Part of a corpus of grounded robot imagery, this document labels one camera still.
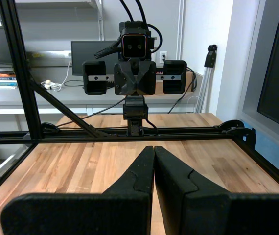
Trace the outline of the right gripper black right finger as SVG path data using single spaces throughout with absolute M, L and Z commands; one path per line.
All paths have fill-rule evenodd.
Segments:
M 161 146 L 155 160 L 168 235 L 279 235 L 279 194 L 229 192 Z

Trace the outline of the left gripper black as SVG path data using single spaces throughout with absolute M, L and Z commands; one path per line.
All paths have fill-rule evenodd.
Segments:
M 113 74 L 107 74 L 104 61 L 85 62 L 84 89 L 88 95 L 103 95 L 107 84 L 113 82 L 116 95 L 154 95 L 160 80 L 164 94 L 182 94 L 186 86 L 186 69 L 183 60 L 166 60 L 162 74 L 157 74 L 154 61 L 131 59 L 116 63 Z

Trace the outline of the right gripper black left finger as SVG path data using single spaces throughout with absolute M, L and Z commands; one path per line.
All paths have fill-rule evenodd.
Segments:
M 24 194 L 3 208 L 1 227 L 5 235 L 148 235 L 153 181 L 147 146 L 103 193 Z

